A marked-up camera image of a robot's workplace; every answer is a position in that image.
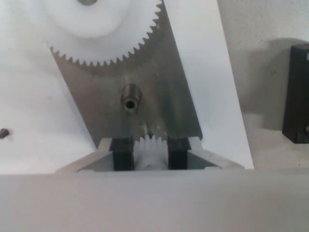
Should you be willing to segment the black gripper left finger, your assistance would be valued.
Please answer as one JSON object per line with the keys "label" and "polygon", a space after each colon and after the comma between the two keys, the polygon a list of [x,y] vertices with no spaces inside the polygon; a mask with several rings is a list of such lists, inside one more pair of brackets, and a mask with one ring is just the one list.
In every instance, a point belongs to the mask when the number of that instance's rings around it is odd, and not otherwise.
{"label": "black gripper left finger", "polygon": [[102,138],[96,151],[56,170],[57,173],[134,170],[133,139]]}

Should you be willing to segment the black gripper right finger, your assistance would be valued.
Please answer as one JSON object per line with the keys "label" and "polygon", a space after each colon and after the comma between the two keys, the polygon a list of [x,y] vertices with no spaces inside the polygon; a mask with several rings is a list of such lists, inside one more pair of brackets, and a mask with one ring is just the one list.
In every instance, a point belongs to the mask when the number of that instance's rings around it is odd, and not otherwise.
{"label": "black gripper right finger", "polygon": [[234,161],[205,150],[199,137],[168,138],[170,170],[244,169]]}

